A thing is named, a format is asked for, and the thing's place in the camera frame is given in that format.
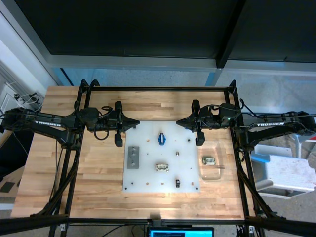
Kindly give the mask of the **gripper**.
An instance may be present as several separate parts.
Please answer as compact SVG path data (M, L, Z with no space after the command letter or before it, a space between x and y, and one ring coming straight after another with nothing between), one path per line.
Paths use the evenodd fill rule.
M200 107L199 100L193 100L192 102L192 114L188 117L176 121L178 126L181 126L187 130L193 131L197 134L196 136L196 145L202 146L205 142L205 134L202 131L203 129L219 129L220 124L218 118L212 113L212 110L215 108L218 110L217 105L206 105L202 108Z
M112 108L111 106L103 106L101 109L106 111L106 113L98 117L97 123L95 125L95 138L99 141L104 141L109 137L110 131L115 131L115 145L117 147L122 147L122 131L126 132L132 128L134 129L140 124L140 121L123 115L121 101L115 102L115 108ZM97 132L99 131L105 131L106 136L104 138L99 138L97 136Z

